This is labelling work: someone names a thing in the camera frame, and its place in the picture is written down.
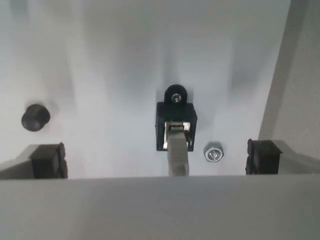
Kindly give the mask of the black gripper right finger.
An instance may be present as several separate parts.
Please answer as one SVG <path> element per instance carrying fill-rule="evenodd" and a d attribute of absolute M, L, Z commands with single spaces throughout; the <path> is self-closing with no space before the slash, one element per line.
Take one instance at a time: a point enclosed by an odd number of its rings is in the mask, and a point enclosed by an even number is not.
<path fill-rule="evenodd" d="M 283 140 L 247 141 L 247 175 L 319 174 L 320 160 L 294 151 Z"/>

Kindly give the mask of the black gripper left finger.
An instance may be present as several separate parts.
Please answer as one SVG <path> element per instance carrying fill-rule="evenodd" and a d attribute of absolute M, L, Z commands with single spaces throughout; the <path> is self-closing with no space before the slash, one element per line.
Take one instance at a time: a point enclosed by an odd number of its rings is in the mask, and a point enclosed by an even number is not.
<path fill-rule="evenodd" d="M 65 145 L 31 144 L 16 158 L 0 164 L 1 179 L 67 179 Z"/>

